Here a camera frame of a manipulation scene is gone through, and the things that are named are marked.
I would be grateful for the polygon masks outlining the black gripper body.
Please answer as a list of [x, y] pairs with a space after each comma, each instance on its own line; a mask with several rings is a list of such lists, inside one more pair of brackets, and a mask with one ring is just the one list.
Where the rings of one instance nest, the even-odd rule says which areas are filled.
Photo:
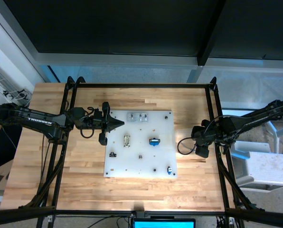
[[94, 109], [93, 107], [89, 107], [89, 110], [91, 111], [90, 114], [93, 114], [91, 116], [92, 129], [101, 130], [101, 133], [99, 134], [99, 143], [101, 145], [107, 145], [106, 133], [108, 126], [109, 103], [103, 102], [102, 111], [99, 111], [98, 108]]
[[201, 131], [196, 133], [196, 137], [201, 137], [201, 146], [196, 146], [196, 155], [202, 158], [208, 157], [208, 146], [215, 140], [214, 130], [207, 128], [209, 124], [209, 120], [203, 120], [201, 122]]

